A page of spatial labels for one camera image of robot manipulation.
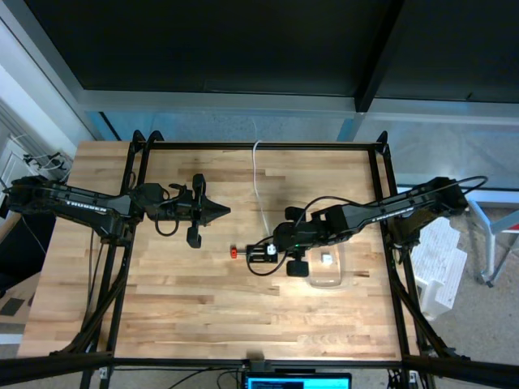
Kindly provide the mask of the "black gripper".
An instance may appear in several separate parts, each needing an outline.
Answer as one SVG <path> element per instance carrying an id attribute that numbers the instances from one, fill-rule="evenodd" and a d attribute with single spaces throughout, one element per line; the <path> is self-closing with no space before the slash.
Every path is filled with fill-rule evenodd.
<path id="1" fill-rule="evenodd" d="M 274 246 L 286 263 L 286 275 L 291 277 L 308 277 L 309 265 L 302 258 L 307 250 L 323 246 L 328 239 L 328 222 L 321 216 L 306 219 L 306 211 L 300 207 L 285 209 L 285 222 L 274 229 Z"/>
<path id="2" fill-rule="evenodd" d="M 191 189 L 181 186 L 174 200 L 174 221 L 188 221 L 187 243 L 191 248 L 200 248 L 202 237 L 199 235 L 201 221 L 204 226 L 214 220 L 230 214 L 230 208 L 215 203 L 205 195 L 206 181 L 204 175 L 197 173 L 192 179 Z"/>

